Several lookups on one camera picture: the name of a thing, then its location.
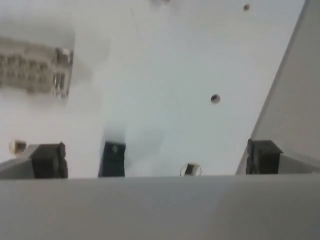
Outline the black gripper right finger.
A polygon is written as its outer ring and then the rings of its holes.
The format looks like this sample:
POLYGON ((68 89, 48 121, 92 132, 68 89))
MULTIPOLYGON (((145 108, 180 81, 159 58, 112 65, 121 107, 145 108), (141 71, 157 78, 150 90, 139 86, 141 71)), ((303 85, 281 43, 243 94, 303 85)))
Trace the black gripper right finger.
POLYGON ((318 159, 277 146, 271 140, 247 141, 247 175, 318 174, 318 159))

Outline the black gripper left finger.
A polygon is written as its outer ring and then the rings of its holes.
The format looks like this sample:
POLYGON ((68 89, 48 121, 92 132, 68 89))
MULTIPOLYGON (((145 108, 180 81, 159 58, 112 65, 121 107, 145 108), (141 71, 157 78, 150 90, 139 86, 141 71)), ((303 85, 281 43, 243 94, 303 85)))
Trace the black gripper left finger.
POLYGON ((63 142, 9 145, 14 158, 0 164, 1 179, 67 179, 68 164, 63 142))

